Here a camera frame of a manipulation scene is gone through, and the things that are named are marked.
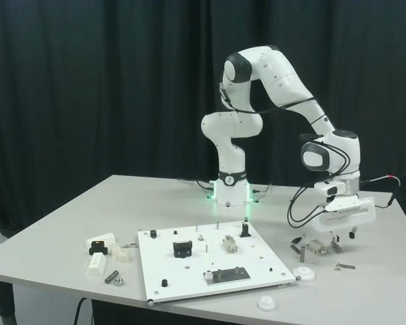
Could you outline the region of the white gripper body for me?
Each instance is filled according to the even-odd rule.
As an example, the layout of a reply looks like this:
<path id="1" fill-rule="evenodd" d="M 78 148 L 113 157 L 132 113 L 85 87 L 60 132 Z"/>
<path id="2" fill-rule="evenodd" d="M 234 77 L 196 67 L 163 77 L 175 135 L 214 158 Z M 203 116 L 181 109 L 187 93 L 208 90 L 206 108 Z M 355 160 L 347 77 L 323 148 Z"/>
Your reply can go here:
<path id="1" fill-rule="evenodd" d="M 323 205 L 322 214 L 311 224 L 318 232 L 336 232 L 351 229 L 376 220 L 375 199 L 358 195 L 336 196 Z"/>

